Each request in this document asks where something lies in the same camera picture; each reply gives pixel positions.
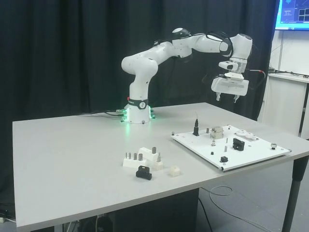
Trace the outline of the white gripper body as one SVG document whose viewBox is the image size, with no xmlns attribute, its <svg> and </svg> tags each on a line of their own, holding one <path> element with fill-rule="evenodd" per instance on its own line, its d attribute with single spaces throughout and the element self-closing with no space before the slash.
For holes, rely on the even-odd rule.
<svg viewBox="0 0 309 232">
<path fill-rule="evenodd" d="M 248 91 L 248 85 L 248 80 L 232 82 L 231 79 L 217 77 L 213 80 L 211 89 L 217 93 L 246 95 Z"/>
</svg>

